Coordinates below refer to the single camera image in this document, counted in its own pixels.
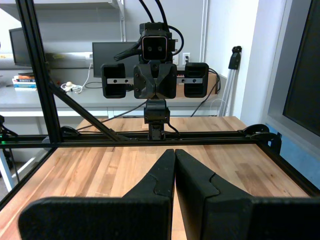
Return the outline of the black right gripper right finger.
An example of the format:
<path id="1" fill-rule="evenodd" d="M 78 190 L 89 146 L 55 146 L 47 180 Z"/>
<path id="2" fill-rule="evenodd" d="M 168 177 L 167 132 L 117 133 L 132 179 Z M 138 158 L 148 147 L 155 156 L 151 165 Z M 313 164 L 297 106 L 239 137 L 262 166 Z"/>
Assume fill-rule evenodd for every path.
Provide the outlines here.
<path id="1" fill-rule="evenodd" d="M 317 197 L 256 197 L 228 182 L 182 149 L 176 190 L 189 240 L 317 240 Z"/>

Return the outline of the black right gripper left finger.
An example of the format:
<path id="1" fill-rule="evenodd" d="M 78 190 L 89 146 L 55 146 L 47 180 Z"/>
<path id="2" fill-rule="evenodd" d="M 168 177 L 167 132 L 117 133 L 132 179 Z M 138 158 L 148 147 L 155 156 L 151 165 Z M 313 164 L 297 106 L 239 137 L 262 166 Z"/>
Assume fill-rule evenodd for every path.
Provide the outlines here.
<path id="1" fill-rule="evenodd" d="M 122 197 L 46 197 L 19 215 L 23 240 L 169 240 L 175 151 L 166 150 Z"/>

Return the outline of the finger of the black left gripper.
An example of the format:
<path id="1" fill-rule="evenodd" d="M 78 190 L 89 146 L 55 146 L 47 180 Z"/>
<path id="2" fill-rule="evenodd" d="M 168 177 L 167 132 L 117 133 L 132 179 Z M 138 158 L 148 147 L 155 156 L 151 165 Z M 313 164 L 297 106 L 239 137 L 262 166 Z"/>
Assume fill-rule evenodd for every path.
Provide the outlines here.
<path id="1" fill-rule="evenodd" d="M 155 97 L 155 80 L 150 64 L 137 64 L 133 68 L 134 97 L 152 99 Z"/>
<path id="2" fill-rule="evenodd" d="M 177 66 L 161 63 L 155 80 L 155 95 L 158 99 L 174 99 L 177 93 Z"/>

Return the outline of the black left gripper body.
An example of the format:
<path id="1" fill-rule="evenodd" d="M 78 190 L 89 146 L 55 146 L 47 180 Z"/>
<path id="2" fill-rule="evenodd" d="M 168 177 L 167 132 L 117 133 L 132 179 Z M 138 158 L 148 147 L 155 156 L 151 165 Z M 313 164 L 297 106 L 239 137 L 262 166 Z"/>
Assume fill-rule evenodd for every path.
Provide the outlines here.
<path id="1" fill-rule="evenodd" d="M 159 74 L 159 62 L 143 63 L 151 65 L 151 72 L 154 81 Z M 103 64 L 101 66 L 102 91 L 105 98 L 124 98 L 127 94 L 126 86 L 132 85 L 134 92 L 134 67 L 132 77 L 126 76 L 126 69 L 123 63 Z M 204 62 L 187 63 L 178 77 L 177 69 L 176 88 L 183 84 L 183 94 L 186 98 L 203 98 L 207 95 L 209 66 Z"/>

